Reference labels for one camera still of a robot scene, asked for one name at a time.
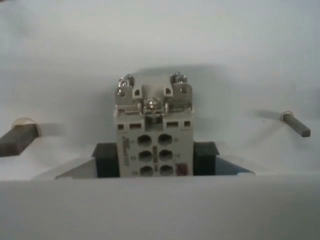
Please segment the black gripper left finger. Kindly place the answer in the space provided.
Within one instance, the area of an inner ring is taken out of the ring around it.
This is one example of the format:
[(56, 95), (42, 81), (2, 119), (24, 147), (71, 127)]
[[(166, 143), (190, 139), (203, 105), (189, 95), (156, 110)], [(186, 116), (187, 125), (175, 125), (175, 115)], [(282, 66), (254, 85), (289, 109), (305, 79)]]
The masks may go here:
[(117, 144), (97, 143), (81, 157), (69, 161), (58, 169), (57, 179), (98, 179), (118, 177)]

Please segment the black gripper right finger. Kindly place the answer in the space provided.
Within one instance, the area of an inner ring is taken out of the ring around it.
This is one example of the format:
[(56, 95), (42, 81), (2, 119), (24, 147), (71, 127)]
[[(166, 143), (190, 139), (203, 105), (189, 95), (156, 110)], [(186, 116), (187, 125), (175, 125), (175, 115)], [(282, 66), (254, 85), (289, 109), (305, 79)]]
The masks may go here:
[(255, 173), (238, 163), (220, 157), (214, 141), (194, 142), (194, 176), (238, 176)]

